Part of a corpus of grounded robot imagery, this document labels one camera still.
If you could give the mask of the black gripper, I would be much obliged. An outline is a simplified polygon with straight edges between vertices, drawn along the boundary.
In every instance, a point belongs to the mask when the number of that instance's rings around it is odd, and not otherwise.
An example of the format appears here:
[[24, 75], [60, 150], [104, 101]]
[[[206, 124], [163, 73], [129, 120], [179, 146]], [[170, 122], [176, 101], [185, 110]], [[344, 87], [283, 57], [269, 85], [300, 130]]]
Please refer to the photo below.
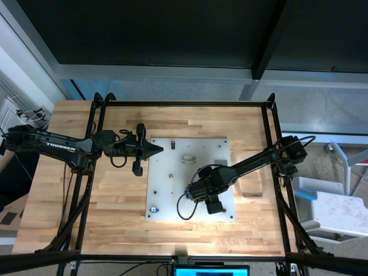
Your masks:
[[135, 158], [132, 165], [132, 172], [137, 177], [143, 175], [143, 168], [141, 166], [142, 159], [149, 159], [163, 152], [163, 147], [150, 143], [145, 136], [146, 128], [144, 124], [139, 123], [136, 127], [136, 134], [134, 135], [130, 132], [124, 138], [124, 158], [125, 160], [130, 157]]
[[203, 166], [193, 175], [186, 188], [187, 198], [199, 204], [204, 202], [208, 214], [223, 213], [224, 207], [219, 194], [224, 192], [224, 182], [218, 170], [224, 166]]

